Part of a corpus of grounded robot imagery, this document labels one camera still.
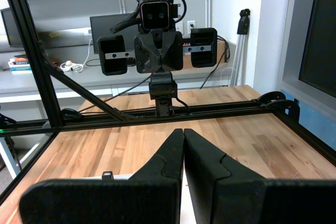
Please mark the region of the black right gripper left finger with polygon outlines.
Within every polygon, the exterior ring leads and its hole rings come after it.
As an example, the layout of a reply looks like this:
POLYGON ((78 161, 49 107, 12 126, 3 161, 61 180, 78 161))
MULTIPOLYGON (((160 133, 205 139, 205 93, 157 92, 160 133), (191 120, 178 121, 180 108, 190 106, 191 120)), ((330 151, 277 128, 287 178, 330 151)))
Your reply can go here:
POLYGON ((129 179, 50 179, 19 201, 23 223, 179 223, 183 130, 129 179))

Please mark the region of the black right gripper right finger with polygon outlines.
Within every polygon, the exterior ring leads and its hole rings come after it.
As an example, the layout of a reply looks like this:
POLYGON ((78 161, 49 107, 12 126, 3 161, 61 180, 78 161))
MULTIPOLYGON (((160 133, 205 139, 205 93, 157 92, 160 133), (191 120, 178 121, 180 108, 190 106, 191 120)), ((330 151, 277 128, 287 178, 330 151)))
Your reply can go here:
POLYGON ((197 223, 332 223, 334 180, 267 179, 186 129, 185 170, 197 223))

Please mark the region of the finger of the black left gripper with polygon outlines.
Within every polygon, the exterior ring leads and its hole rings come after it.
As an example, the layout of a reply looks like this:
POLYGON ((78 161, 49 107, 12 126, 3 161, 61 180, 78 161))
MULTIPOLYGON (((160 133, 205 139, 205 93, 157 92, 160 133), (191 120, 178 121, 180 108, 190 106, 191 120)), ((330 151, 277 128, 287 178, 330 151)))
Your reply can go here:
POLYGON ((160 52, 151 34, 138 34, 134 39, 134 53, 138 73, 156 73, 160 68, 160 52))
POLYGON ((163 33, 161 67, 164 71, 183 69, 183 38, 179 31, 163 33))

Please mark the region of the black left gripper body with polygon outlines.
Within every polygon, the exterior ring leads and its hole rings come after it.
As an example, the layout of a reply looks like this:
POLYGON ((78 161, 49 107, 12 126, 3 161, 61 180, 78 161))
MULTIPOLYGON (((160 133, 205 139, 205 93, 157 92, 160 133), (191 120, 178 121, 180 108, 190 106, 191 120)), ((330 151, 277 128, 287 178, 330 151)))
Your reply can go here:
MULTIPOLYGON (((160 54, 164 32, 167 31, 155 29, 149 32, 160 54)), ((131 51, 125 49, 123 36, 103 36, 98 39, 97 44, 102 73, 106 76, 125 74, 128 69, 128 59, 135 59, 135 53, 134 49, 131 51)), ((183 57, 185 53, 190 54, 191 65, 194 68, 216 65, 217 30, 215 28, 192 29, 190 38, 183 38, 183 57)), ((169 72, 162 69, 161 60, 160 68, 157 72, 169 72)))

